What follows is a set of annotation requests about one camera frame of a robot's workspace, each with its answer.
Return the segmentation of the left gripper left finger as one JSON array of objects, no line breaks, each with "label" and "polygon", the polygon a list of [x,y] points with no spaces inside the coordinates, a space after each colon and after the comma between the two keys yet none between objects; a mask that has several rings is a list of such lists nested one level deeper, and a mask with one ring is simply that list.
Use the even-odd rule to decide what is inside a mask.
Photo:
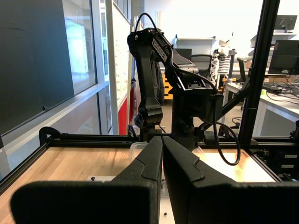
[{"label": "left gripper left finger", "polygon": [[163,144],[154,137],[109,182],[32,182],[10,208],[18,224],[157,224]]}]

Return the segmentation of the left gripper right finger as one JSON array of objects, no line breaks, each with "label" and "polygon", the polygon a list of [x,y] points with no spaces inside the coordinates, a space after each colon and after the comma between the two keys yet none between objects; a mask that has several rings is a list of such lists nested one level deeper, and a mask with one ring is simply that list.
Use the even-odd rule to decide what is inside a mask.
[{"label": "left gripper right finger", "polygon": [[296,224],[296,182],[236,182],[163,137],[163,167],[177,224]]}]

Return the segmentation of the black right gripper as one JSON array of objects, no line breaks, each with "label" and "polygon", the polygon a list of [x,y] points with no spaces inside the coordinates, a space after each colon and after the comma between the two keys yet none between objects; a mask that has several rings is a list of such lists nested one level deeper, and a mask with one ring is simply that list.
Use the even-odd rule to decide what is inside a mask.
[{"label": "black right gripper", "polygon": [[172,122],[172,138],[187,149],[194,149],[193,118],[175,118]]}]

